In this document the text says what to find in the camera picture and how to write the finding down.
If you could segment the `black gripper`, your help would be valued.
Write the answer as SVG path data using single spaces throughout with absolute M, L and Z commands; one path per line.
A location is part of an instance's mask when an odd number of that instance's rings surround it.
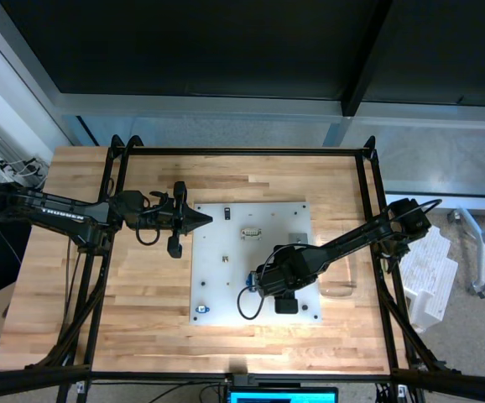
M 306 248 L 275 248 L 257 269 L 257 288 L 263 298 L 274 298 L 274 312 L 295 315 L 299 312 L 296 291 L 310 284 L 310 270 L 303 253 Z
M 197 228 L 213 222 L 211 216 L 195 210 L 186 204 L 187 189 L 183 181 L 176 181 L 172 197 L 167 197 L 165 204 L 158 214 L 158 228 L 160 231 L 170 231 L 167 251 L 171 258 L 182 256 L 180 235 L 188 234 Z

